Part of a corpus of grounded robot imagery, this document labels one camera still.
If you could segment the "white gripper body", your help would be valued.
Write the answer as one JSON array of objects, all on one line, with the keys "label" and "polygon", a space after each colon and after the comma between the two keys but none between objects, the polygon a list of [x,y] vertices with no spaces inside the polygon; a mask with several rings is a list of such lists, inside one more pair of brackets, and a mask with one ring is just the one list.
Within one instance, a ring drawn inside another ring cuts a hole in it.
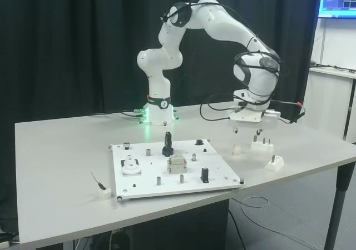
[{"label": "white gripper body", "polygon": [[239,128],[274,128],[280,118],[280,112],[271,109],[265,111],[242,109],[238,112],[231,111],[229,118]]}]

